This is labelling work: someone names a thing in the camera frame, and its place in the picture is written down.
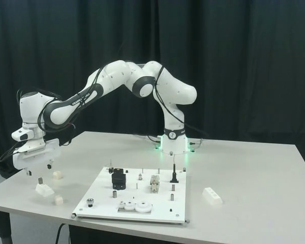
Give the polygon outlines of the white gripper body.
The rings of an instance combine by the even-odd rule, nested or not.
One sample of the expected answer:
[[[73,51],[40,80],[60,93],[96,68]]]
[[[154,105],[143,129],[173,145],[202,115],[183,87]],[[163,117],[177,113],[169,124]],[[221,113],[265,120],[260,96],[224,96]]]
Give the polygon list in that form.
[[[59,139],[44,141],[43,138],[29,140],[14,150],[13,165],[16,169],[29,168],[34,164],[52,164],[60,156]]]

